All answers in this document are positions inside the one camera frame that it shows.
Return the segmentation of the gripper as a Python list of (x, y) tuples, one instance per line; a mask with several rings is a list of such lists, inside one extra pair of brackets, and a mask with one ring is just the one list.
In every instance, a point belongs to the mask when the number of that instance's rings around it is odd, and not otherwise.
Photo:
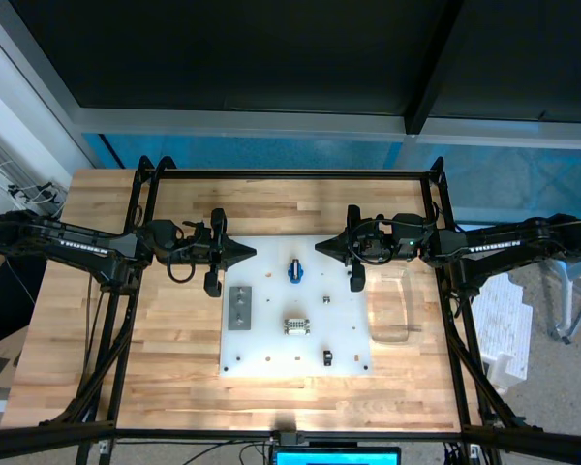
[(193, 248), (194, 263), (209, 266), (209, 270), (204, 275), (203, 283), (203, 288), (208, 296), (220, 296), (222, 293), (222, 284), (219, 281), (220, 271), (228, 270), (257, 254), (255, 248), (236, 242), (226, 236), (226, 231), (226, 214), (222, 208), (215, 208), (211, 213), (210, 227), (202, 228), (200, 239)]
[(391, 226), (390, 222), (379, 214), (375, 219), (361, 218), (357, 205), (348, 207), (347, 230), (338, 235), (324, 239), (315, 245), (315, 250), (342, 264), (351, 264), (350, 287), (352, 292), (361, 292), (366, 283), (364, 265), (388, 264), (393, 259), (391, 234), (382, 226)]

